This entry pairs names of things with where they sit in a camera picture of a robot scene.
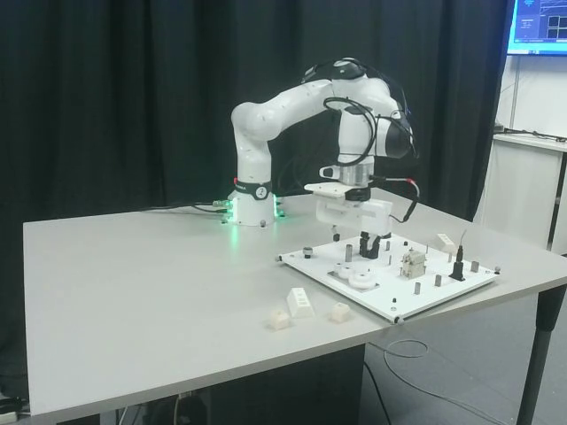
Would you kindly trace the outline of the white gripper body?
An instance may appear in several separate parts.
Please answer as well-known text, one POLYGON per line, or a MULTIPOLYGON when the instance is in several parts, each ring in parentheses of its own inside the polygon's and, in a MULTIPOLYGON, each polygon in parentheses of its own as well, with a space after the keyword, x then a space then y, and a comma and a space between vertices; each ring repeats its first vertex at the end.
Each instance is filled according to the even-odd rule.
POLYGON ((392 231, 392 203, 377 199, 350 201, 346 199, 317 199, 315 217, 320 222, 386 236, 392 231))

